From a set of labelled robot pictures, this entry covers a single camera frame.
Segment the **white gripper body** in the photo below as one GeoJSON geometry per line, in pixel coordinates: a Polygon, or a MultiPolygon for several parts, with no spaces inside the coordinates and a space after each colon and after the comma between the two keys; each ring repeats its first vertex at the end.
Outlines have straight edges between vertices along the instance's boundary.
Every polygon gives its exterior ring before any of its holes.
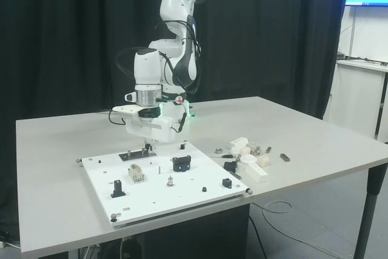
{"type": "Polygon", "coordinates": [[[172,118],[128,118],[125,123],[129,134],[145,139],[169,143],[176,137],[172,118]]]}

